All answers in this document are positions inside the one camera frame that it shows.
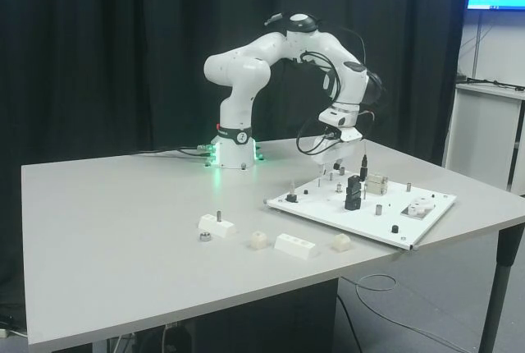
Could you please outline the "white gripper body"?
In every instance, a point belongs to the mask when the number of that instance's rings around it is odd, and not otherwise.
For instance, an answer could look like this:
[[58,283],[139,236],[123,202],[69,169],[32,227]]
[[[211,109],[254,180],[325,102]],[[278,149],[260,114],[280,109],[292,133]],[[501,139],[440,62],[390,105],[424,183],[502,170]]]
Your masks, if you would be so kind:
[[329,127],[328,132],[313,141],[313,161],[318,165],[332,165],[351,156],[363,135],[355,128],[342,130]]

